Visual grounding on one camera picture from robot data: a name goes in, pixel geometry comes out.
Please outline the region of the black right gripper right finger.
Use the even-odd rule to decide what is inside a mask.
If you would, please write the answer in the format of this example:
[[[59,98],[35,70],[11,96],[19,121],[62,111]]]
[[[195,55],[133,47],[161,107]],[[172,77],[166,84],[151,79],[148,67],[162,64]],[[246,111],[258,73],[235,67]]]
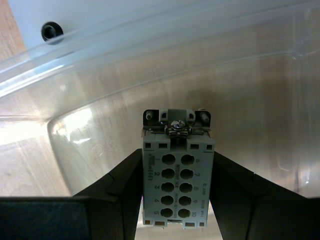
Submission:
[[[224,240],[318,240],[320,199],[306,198],[215,152],[212,205]]]

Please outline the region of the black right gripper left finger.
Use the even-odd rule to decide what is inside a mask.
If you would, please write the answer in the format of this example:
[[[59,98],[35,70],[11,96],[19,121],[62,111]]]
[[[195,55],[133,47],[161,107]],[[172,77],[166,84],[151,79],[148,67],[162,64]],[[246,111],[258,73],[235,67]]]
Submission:
[[[143,153],[135,150],[74,196],[87,204],[93,240],[133,240],[143,195]]]

